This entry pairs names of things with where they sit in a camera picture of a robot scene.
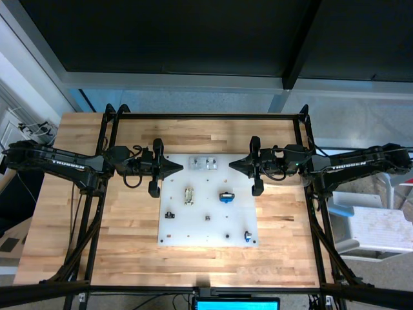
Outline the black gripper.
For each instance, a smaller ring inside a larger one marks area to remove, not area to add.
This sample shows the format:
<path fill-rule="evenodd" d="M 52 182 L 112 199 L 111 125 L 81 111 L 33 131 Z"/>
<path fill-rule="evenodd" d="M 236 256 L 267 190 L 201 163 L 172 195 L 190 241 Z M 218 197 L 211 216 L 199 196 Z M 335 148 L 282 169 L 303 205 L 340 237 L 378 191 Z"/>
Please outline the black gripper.
<path fill-rule="evenodd" d="M 168 156 L 163 155 L 163 152 L 164 145 L 160 138 L 153 141 L 152 151 L 149 151 L 148 148 L 139 151 L 141 156 L 131 161 L 132 176 L 138 176 L 139 181 L 136 185 L 131 185 L 131 189 L 138 188 L 144 176 L 151 176 L 152 180 L 148 184 L 148 193 L 153 198 L 160 197 L 161 189 L 158 186 L 158 181 L 183 170 L 182 165 L 170 161 Z"/>
<path fill-rule="evenodd" d="M 272 149 L 261 150 L 261 140 L 257 136 L 252 136 L 250 140 L 248 156 L 230 162 L 228 165 L 231 169 L 254 179 L 254 185 L 252 186 L 254 197 L 260 196 L 264 191 L 262 174 L 272 181 L 283 181 L 285 179 L 285 170 L 277 161 L 275 152 Z"/>

